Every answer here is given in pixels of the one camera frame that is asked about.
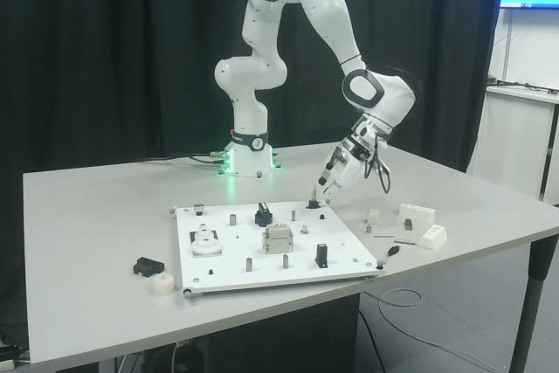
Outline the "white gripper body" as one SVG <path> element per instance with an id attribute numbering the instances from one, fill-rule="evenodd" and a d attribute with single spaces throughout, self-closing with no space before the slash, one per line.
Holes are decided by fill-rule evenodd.
<path id="1" fill-rule="evenodd" d="M 354 186 L 364 174 L 364 163 L 343 147 L 336 147 L 326 163 L 322 174 L 328 179 L 322 186 L 322 192 L 331 184 L 336 186 L 335 192 Z"/>

